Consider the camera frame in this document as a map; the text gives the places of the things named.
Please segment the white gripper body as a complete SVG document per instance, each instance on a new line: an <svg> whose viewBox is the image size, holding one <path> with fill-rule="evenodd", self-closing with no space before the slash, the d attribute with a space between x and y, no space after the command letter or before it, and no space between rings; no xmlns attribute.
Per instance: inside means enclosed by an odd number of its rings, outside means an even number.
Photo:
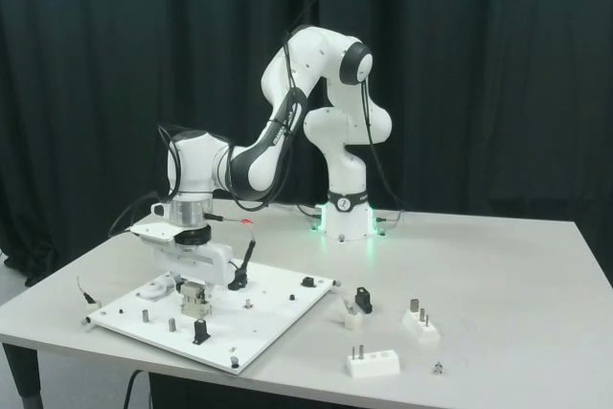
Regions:
<svg viewBox="0 0 613 409"><path fill-rule="evenodd" d="M164 270L205 284L228 284L235 275L231 261L233 249L226 244L209 242L181 245L175 241L153 244L156 263Z"/></svg>

